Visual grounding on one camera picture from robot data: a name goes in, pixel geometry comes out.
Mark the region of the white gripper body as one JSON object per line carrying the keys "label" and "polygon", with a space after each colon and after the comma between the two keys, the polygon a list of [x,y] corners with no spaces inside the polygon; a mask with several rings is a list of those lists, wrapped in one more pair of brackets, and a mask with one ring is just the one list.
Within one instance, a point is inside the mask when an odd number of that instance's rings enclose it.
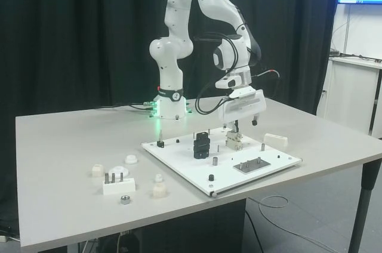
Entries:
{"label": "white gripper body", "polygon": [[218,110],[218,117],[224,124],[259,115],[266,110],[263,90],[235,89],[228,98]]}

